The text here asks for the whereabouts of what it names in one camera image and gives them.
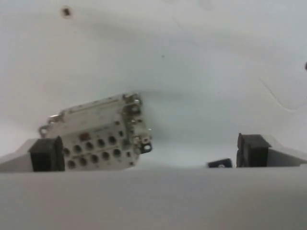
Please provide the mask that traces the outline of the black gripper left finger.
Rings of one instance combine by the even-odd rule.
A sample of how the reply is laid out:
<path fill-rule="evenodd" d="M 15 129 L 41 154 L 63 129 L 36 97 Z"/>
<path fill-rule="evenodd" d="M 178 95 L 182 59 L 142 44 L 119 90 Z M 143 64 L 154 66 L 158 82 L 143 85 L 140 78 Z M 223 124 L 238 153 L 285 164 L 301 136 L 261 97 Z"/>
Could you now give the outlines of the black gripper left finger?
<path fill-rule="evenodd" d="M 61 137 L 33 138 L 15 152 L 1 156 L 1 172 L 64 172 Z"/>

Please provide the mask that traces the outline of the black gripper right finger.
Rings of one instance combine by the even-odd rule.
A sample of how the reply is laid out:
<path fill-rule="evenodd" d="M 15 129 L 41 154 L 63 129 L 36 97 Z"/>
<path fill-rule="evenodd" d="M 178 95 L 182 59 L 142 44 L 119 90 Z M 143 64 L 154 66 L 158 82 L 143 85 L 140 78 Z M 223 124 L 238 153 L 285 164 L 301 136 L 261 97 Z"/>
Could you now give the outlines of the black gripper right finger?
<path fill-rule="evenodd" d="M 239 134 L 236 166 L 299 167 L 307 165 L 307 154 L 283 146 L 271 135 Z"/>

